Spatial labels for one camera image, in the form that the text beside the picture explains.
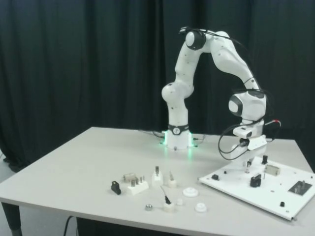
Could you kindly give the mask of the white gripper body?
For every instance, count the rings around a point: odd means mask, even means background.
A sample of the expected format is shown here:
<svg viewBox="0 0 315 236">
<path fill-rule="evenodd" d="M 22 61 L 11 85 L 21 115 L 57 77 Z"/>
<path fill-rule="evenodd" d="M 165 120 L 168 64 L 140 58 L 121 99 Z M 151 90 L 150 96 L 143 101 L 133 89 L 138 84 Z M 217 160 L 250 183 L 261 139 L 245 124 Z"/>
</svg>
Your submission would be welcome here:
<svg viewBox="0 0 315 236">
<path fill-rule="evenodd" d="M 236 145 L 233 145 L 232 149 L 234 149 L 234 151 L 231 153 L 224 154 L 225 159 L 232 161 L 248 161 L 253 159 L 253 152 L 248 150 L 247 146 L 237 147 Z"/>
</svg>

